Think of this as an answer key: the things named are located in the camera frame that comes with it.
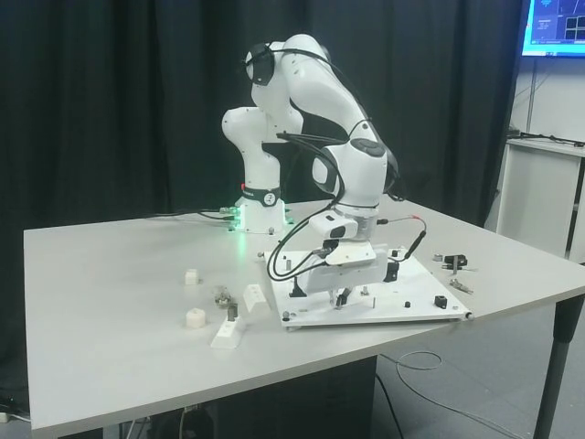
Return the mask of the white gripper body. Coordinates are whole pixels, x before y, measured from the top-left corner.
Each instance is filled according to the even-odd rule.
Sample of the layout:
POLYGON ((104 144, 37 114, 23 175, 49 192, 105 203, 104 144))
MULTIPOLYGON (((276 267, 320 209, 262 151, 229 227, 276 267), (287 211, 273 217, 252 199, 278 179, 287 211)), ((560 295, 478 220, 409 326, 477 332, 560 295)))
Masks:
POLYGON ((386 259, 381 259, 364 265, 349 267, 324 265, 312 269, 304 274, 304 292, 316 294, 380 283, 386 276, 387 264, 386 259))

